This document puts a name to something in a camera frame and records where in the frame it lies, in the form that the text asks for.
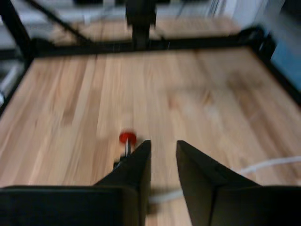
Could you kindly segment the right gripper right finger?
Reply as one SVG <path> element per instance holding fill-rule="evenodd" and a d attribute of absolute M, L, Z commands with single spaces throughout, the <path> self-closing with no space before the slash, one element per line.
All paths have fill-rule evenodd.
<path fill-rule="evenodd" d="M 194 226 L 299 226 L 301 188 L 262 186 L 183 140 L 177 141 L 179 180 Z"/>

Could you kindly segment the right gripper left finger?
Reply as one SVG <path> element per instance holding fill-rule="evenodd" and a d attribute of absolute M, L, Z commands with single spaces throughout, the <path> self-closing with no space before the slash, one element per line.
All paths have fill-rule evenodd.
<path fill-rule="evenodd" d="M 143 226 L 151 185 L 151 143 L 142 142 L 89 186 L 6 186 L 3 226 Z"/>

